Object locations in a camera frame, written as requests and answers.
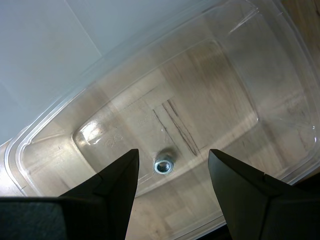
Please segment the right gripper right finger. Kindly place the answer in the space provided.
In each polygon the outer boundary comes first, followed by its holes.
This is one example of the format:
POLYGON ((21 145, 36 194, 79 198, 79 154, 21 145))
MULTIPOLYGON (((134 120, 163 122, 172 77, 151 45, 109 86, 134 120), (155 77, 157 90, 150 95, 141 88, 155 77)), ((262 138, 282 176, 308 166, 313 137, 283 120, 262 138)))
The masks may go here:
POLYGON ((208 154, 214 192, 234 240, 318 240, 320 195, 284 183, 218 149, 208 154))

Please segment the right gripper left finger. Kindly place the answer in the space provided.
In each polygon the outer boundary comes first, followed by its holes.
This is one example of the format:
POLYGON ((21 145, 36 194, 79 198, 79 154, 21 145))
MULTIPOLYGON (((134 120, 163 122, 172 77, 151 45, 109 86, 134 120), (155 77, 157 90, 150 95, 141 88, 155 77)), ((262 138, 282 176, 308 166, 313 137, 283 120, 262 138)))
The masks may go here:
POLYGON ((131 149, 58 197, 1 197, 2 240, 123 240, 138 186, 131 149))

